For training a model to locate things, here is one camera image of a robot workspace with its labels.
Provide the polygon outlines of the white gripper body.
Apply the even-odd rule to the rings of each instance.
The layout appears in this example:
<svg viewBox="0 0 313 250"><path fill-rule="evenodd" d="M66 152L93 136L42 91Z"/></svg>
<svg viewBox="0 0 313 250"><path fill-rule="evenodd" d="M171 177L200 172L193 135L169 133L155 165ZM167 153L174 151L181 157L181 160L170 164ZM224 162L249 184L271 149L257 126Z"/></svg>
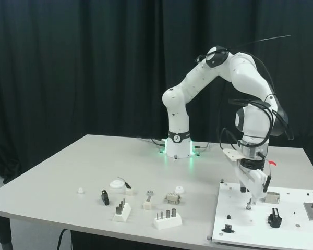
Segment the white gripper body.
<svg viewBox="0 0 313 250"><path fill-rule="evenodd" d="M267 180L264 172L238 166L235 168L235 174L239 179L239 183L244 185L247 191L251 193L252 201L264 198L265 192L263 191L263 187Z"/></svg>

